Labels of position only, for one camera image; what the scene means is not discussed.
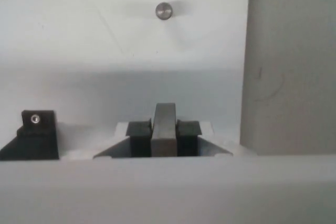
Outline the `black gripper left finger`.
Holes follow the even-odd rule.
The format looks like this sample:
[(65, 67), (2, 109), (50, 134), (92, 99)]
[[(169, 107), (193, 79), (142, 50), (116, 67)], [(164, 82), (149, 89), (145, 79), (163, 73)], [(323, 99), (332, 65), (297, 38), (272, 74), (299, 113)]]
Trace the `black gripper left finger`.
[(119, 122), (112, 136), (105, 140), (70, 150), (69, 159), (148, 158), (151, 152), (152, 123)]

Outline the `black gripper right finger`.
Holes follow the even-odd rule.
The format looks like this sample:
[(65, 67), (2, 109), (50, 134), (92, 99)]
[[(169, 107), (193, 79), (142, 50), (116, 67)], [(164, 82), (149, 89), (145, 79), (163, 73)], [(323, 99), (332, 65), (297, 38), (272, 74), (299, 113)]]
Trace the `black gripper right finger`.
[(254, 151), (215, 134), (211, 122), (182, 121), (176, 124), (178, 156), (256, 156)]

